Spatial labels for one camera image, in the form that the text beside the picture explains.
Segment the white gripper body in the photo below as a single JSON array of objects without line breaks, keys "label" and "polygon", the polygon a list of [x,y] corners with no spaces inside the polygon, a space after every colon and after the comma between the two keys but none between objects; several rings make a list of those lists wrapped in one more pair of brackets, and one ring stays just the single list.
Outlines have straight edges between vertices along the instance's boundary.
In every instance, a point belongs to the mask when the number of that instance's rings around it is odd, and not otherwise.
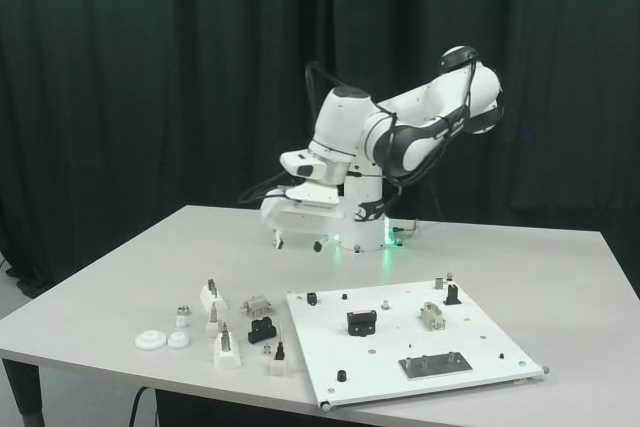
[{"label": "white gripper body", "polygon": [[267,228],[274,231],[322,237],[336,234],[345,216],[338,207],[325,208],[294,201],[281,191],[273,191],[262,200],[260,218]]}]

